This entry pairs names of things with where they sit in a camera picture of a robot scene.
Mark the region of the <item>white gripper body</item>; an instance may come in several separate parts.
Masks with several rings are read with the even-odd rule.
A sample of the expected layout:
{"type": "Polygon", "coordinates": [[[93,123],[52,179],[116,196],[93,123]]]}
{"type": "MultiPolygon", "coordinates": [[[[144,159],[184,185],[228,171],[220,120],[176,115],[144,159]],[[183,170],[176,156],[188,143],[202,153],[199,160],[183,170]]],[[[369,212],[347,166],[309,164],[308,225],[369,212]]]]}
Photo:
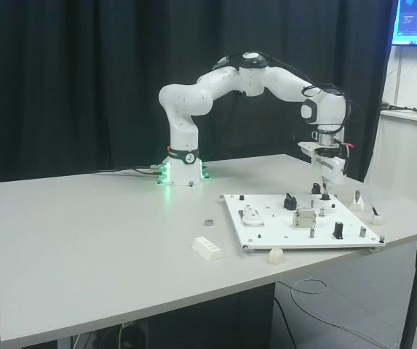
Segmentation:
{"type": "Polygon", "coordinates": [[[339,157],[315,156],[311,159],[311,165],[327,182],[340,183],[346,176],[344,174],[346,161],[339,157]]]}

